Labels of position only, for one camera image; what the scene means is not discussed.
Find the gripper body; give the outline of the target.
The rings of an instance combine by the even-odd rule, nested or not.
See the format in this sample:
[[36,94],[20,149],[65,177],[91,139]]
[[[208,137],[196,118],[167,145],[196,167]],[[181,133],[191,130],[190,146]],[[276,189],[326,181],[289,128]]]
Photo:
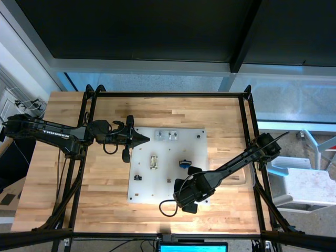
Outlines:
[[183,212],[196,214],[198,205],[210,196],[210,185],[205,178],[205,172],[197,167],[188,168],[186,179],[176,179],[173,198]]
[[116,124],[118,127],[116,130],[112,130],[111,133],[111,144],[116,146],[115,152],[118,150],[120,145],[124,146],[122,151],[122,160],[123,162],[130,162],[130,148],[133,139],[133,129],[134,129],[134,117],[128,115],[126,118],[126,123],[121,121],[113,121],[113,124]]

